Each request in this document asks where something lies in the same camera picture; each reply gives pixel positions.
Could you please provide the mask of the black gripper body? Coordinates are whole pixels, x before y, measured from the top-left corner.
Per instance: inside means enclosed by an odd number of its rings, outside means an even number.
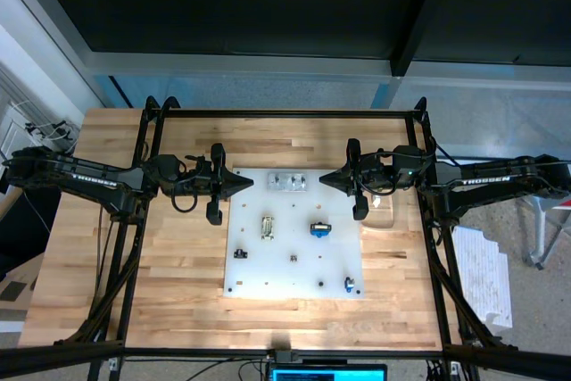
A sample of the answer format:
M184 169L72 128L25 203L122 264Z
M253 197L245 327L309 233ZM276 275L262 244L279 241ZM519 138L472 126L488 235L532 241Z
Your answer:
M360 141L350 138L346 147L350 168L350 195L355 198L352 208L354 220L364 220L368 216L368 199L364 195L385 197L393 194L393 173L385 172L381 159L390 154L384 149L373 153L361 152Z
M209 196L211 200L206 204L206 219L213 226L222 224L222 211L219 202L222 199L222 169L225 166L226 153L221 143L211 147L211 159L207 161L203 156L196 159L192 178L188 189L194 198Z

